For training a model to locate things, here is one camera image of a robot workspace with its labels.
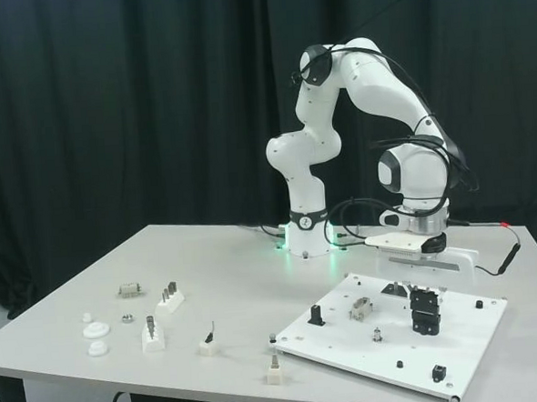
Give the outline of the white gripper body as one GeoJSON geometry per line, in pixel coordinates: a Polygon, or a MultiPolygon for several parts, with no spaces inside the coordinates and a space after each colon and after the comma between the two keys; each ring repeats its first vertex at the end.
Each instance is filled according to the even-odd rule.
{"type": "Polygon", "coordinates": [[[440,253],[379,249],[377,270],[388,279],[431,275],[466,275],[474,269],[479,252],[459,247],[447,247],[440,253]]]}

